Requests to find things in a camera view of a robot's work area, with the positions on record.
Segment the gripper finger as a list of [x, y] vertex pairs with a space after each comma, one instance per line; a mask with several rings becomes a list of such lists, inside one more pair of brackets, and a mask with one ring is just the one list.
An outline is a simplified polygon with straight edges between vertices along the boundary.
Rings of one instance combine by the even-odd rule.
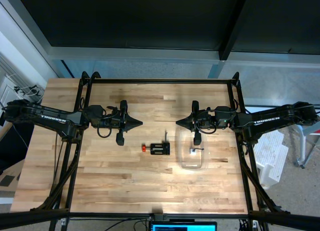
[[177, 120], [176, 123], [189, 123], [193, 121], [193, 114], [191, 113], [189, 116], [182, 118], [180, 120]]
[[176, 122], [176, 124], [182, 128], [189, 130], [190, 132], [193, 131], [193, 123], [192, 122]]
[[128, 113], [126, 114], [126, 121], [127, 121], [127, 123], [133, 123], [133, 124], [142, 124], [143, 123], [140, 120], [132, 118]]
[[139, 126], [142, 126], [143, 123], [142, 122], [129, 122], [126, 124], [126, 132], [134, 129], [134, 128], [137, 128]]

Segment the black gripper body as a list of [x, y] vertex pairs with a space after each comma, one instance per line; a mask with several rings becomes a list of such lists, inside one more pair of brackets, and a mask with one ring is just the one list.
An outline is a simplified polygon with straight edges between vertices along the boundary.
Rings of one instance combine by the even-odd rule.
[[208, 107], [207, 109], [200, 109], [199, 102], [192, 101], [192, 124], [194, 131], [193, 144], [199, 146], [202, 142], [202, 135], [211, 135], [217, 131], [216, 121], [214, 116], [211, 116], [209, 112], [213, 110]]
[[106, 136], [101, 136], [102, 138], [108, 138], [113, 129], [117, 129], [116, 143], [118, 146], [123, 146], [125, 143], [124, 131], [126, 127], [126, 117], [128, 114], [128, 103], [126, 100], [120, 102], [120, 107], [107, 106], [107, 109], [111, 110], [111, 113], [103, 115], [101, 119], [101, 128], [109, 129], [109, 134]]

